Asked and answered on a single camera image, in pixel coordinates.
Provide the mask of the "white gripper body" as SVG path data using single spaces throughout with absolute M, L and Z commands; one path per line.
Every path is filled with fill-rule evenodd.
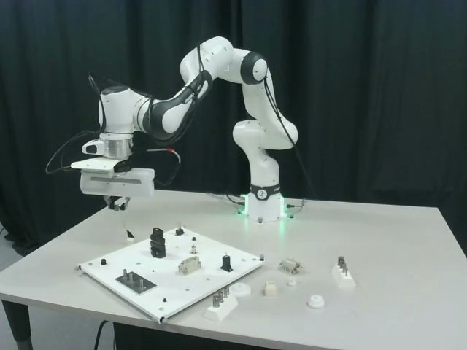
M 133 168 L 128 172 L 104 173 L 82 172 L 80 189 L 86 195 L 117 197 L 151 197 L 154 193 L 154 170 Z

